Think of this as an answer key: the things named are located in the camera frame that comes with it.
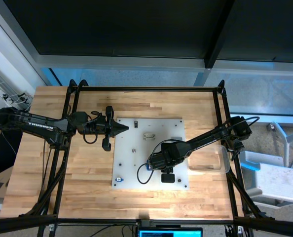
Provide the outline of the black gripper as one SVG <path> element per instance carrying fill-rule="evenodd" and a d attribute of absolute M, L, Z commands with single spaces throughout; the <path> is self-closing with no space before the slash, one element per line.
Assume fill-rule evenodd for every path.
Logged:
<path fill-rule="evenodd" d="M 183 162 L 183 157 L 165 155 L 162 152 L 154 153 L 147 159 L 150 170 L 160 170 L 162 173 L 173 173 L 174 167 Z"/>
<path fill-rule="evenodd" d="M 128 126 L 120 124 L 116 120 L 112 121 L 112 119 L 113 119 L 113 108 L 112 106 L 107 106 L 105 115 L 100 113 L 100 116 L 97 119 L 97 123 L 96 123 L 97 134 L 105 136 L 102 140 L 102 148 L 106 152 L 111 151 L 111 143 L 110 143 L 111 127 L 114 128 L 112 130 L 113 137 L 129 130 Z"/>

